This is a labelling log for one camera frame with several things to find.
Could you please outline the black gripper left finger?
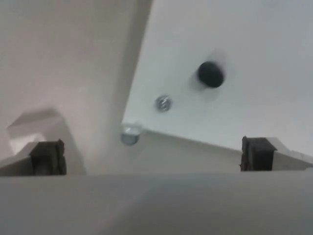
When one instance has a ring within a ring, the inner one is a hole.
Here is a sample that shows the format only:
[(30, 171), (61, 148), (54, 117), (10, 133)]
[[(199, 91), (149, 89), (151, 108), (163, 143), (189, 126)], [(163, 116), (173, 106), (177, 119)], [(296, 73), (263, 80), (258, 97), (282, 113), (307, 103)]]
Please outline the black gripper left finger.
[(29, 142), (16, 155), (0, 162), (1, 176), (57, 176), (67, 174), (65, 143)]

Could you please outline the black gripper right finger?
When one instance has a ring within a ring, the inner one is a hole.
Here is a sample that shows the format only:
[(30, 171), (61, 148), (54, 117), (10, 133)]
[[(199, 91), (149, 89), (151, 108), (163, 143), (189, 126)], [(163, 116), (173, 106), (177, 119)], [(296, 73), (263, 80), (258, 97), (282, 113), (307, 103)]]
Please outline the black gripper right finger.
[(278, 138), (242, 138), (240, 171), (295, 171), (313, 168), (313, 157), (288, 149)]

